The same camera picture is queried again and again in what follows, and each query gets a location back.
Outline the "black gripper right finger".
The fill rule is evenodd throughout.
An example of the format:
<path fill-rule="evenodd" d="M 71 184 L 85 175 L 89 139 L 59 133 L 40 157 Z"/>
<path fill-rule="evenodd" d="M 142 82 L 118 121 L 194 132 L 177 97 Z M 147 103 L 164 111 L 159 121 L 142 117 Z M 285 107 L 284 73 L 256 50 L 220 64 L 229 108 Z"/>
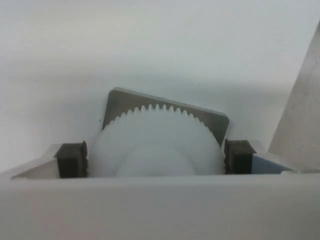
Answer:
<path fill-rule="evenodd" d="M 248 140 L 224 141 L 224 165 L 227 175 L 273 175 L 299 173 L 299 167 L 277 155 L 259 149 Z"/>

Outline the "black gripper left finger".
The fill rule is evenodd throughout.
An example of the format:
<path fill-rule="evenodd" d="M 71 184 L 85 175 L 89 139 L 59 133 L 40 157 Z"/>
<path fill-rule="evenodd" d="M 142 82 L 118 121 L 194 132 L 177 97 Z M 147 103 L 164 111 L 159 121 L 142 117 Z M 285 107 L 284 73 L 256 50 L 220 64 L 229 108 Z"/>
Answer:
<path fill-rule="evenodd" d="M 85 141 L 53 144 L 40 157 L 10 169 L 11 179 L 73 179 L 88 176 Z"/>

